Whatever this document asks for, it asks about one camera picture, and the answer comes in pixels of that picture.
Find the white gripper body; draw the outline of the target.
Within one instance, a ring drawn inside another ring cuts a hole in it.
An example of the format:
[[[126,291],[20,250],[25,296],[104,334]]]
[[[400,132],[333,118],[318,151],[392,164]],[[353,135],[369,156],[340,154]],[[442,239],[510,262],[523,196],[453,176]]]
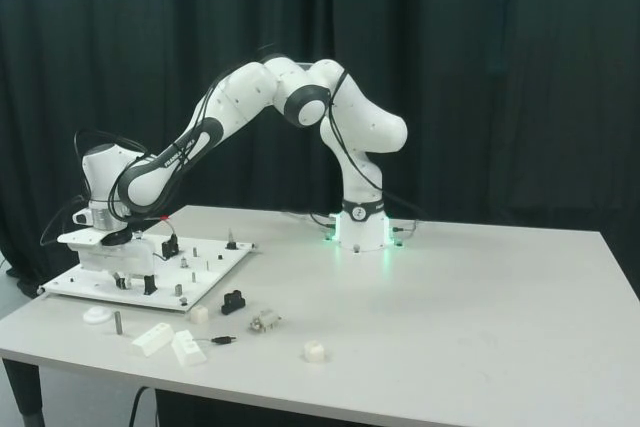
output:
[[[119,273],[152,273],[153,243],[147,239],[131,240],[116,246],[97,244],[80,248],[79,261],[83,269]]]

